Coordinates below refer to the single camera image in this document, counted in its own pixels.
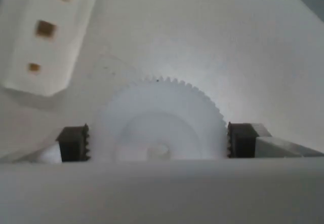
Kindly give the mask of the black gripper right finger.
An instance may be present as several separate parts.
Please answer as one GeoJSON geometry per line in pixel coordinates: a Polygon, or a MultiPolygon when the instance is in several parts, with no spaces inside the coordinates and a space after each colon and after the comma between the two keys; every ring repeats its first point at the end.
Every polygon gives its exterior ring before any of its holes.
{"type": "Polygon", "coordinates": [[[228,123],[229,158],[323,157],[314,149],[273,137],[260,123],[228,123]]]}

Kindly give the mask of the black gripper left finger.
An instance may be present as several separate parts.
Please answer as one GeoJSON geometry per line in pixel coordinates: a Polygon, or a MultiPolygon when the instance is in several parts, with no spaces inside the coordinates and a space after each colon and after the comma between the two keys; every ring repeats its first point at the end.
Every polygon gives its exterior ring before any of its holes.
{"type": "Polygon", "coordinates": [[[67,126],[45,140],[1,156],[2,163],[86,162],[89,156],[89,126],[67,126]]]}

